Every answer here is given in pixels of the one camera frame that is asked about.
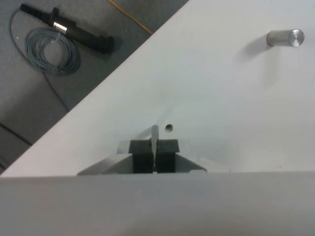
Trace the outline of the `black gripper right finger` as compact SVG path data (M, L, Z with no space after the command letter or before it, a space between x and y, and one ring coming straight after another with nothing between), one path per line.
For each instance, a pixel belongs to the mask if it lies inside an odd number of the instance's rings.
M181 154L177 139L158 140L155 155L155 170L157 173L190 173L193 171L207 172L202 165L197 164L190 156Z

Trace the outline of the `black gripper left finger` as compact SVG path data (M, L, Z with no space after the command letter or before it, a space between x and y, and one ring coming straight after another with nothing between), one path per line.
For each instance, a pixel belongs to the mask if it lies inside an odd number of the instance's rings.
M152 167L150 140L121 141L116 153L83 169L78 175L151 173Z

